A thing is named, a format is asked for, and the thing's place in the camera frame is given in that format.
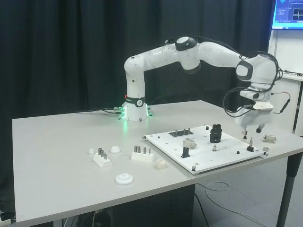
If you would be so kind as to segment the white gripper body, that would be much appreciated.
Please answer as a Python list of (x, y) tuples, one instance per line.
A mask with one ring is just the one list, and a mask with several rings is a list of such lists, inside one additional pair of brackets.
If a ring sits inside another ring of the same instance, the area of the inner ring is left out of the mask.
[(251, 125), (265, 125), (272, 121), (272, 109), (250, 110), (238, 108), (237, 114), (241, 115), (236, 118), (236, 123), (242, 128)]

